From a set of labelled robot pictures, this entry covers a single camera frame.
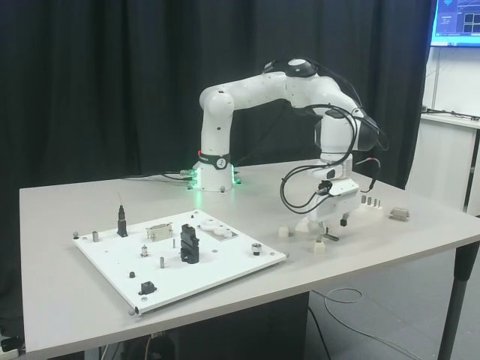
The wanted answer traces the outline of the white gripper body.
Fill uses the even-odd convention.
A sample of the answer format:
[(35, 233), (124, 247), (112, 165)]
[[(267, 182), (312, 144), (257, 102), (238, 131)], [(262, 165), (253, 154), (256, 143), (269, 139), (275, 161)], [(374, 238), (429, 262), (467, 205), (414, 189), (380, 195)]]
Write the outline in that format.
[(339, 221), (345, 214), (357, 209), (357, 192), (339, 196), (323, 196), (315, 194), (308, 204), (310, 212), (307, 219), (314, 223), (326, 221)]

